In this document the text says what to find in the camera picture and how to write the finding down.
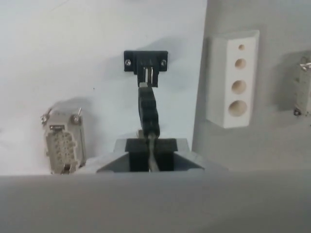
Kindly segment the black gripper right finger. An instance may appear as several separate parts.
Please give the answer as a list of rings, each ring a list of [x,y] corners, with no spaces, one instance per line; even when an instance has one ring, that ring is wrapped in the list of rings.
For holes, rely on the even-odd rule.
[[[205,170],[206,167],[202,156],[190,150],[185,138],[158,139],[155,159],[160,171]]]

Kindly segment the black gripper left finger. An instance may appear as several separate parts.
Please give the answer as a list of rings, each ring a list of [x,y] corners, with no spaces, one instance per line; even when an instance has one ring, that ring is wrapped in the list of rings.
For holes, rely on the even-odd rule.
[[[118,139],[113,152],[96,163],[96,172],[148,172],[148,149],[143,139]]]

